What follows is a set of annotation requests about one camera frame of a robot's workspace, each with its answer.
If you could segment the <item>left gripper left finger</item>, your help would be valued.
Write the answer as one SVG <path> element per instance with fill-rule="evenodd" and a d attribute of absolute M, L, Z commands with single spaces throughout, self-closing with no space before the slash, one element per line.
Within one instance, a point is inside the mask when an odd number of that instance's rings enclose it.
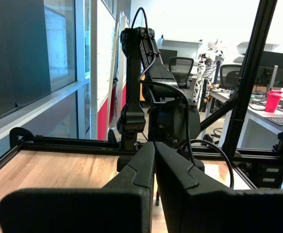
<path fill-rule="evenodd" d="M 100 189 L 26 188 L 0 201 L 5 233 L 149 233 L 155 147 L 148 142 Z"/>

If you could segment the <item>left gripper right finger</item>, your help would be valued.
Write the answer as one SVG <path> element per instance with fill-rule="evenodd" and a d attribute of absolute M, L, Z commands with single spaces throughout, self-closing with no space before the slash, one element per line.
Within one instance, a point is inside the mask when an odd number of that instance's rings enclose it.
<path fill-rule="evenodd" d="M 283 190 L 233 190 L 155 143 L 156 177 L 171 233 L 283 233 Z"/>

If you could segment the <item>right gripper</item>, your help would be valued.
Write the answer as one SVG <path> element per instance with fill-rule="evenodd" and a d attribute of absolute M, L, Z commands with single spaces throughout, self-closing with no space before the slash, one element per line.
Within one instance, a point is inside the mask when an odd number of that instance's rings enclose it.
<path fill-rule="evenodd" d="M 200 115 L 192 99 L 188 99 L 189 108 L 179 98 L 152 106 L 148 110 L 148 139 L 153 142 L 167 142 L 169 139 L 196 139 L 201 132 Z"/>

